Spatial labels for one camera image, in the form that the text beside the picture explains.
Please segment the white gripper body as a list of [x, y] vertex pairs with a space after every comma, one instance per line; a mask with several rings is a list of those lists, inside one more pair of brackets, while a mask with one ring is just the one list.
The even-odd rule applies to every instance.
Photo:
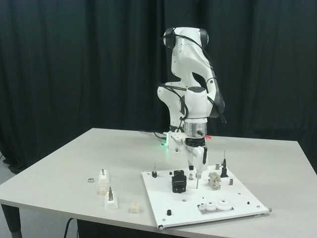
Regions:
[[186, 156], [188, 165], [194, 166], [194, 169], [204, 170], [203, 158], [204, 148], [202, 146], [186, 146]]

